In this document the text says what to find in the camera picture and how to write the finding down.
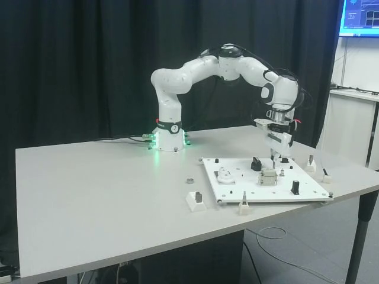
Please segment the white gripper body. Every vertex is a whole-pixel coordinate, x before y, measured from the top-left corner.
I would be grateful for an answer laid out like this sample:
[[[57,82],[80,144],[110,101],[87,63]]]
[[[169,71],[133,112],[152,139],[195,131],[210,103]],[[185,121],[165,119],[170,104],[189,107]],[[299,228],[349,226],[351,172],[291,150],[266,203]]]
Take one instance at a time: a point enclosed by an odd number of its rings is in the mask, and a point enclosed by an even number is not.
[[[289,133],[270,132],[265,137],[265,142],[270,149],[278,151],[281,156],[289,156],[291,154],[291,139]]]

